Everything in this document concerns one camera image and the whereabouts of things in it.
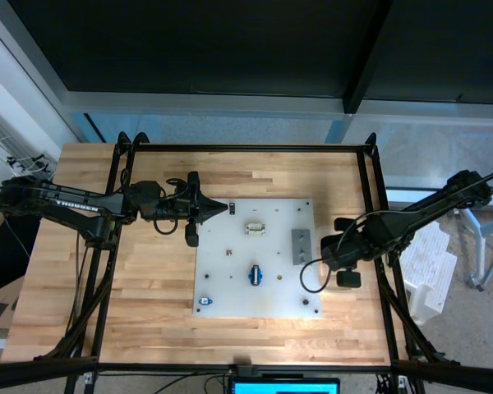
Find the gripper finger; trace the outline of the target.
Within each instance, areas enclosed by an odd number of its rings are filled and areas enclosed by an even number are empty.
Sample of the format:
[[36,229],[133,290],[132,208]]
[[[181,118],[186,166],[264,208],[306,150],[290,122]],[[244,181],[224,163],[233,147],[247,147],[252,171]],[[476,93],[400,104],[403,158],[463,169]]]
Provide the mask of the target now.
[[227,208],[228,205],[217,200],[206,197],[202,192],[198,192],[198,204],[200,208]]
[[227,207],[224,208],[201,208],[198,215],[198,223],[203,225],[206,221],[211,218],[228,211]]

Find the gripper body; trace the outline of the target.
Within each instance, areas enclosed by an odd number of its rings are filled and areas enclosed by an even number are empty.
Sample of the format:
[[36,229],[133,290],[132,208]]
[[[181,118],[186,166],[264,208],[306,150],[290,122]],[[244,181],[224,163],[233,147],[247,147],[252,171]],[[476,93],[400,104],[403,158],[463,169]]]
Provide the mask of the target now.
[[[337,218],[334,221],[334,229],[342,232],[337,241],[336,253],[339,252],[341,244],[349,232],[356,227],[356,223],[357,220],[351,218]],[[361,274],[359,272],[355,272],[356,267],[356,263],[351,263],[342,266],[337,271],[336,283],[338,287],[349,289],[357,289],[361,287]]]
[[[198,172],[189,172],[187,180],[180,178],[167,179],[167,183],[175,186],[175,192],[159,198],[153,213],[154,229],[162,236],[172,235],[178,227],[180,219],[186,219],[185,241],[190,247],[199,245],[197,234],[198,215],[200,206],[198,204],[198,192],[200,191],[200,178]],[[173,222],[173,228],[162,231],[158,221]]]

